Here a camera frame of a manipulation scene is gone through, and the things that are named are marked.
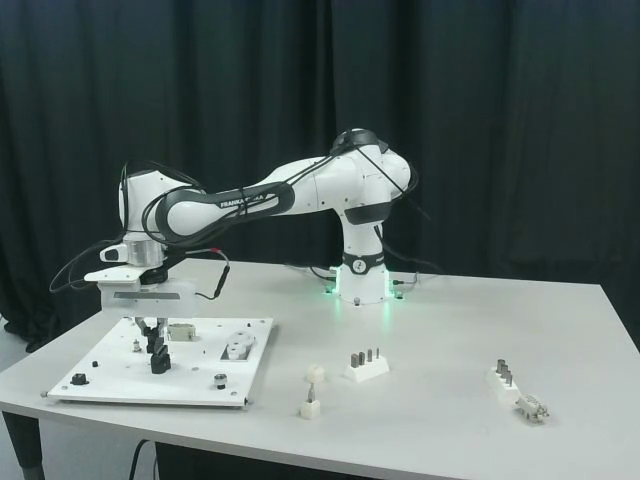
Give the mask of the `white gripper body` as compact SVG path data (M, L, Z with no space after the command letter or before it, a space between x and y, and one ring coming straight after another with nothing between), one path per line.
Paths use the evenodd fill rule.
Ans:
M152 285L99 284L103 311L120 317L192 318L194 283L169 279Z

